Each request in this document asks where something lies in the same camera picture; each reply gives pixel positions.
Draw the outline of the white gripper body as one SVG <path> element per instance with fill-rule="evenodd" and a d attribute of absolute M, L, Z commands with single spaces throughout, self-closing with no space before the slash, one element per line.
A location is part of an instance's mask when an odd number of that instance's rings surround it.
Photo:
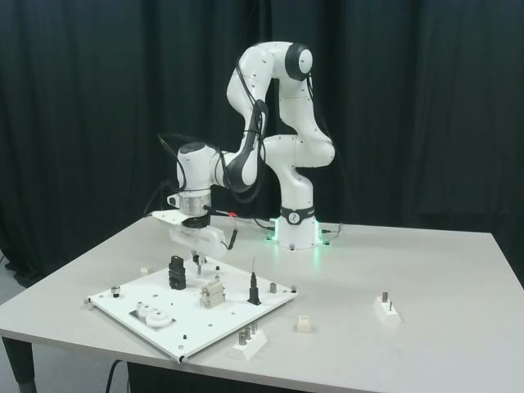
<path fill-rule="evenodd" d="M 172 241 L 211 258 L 219 259 L 225 254 L 224 232 L 211 226 L 187 228 L 183 225 L 169 229 Z"/>

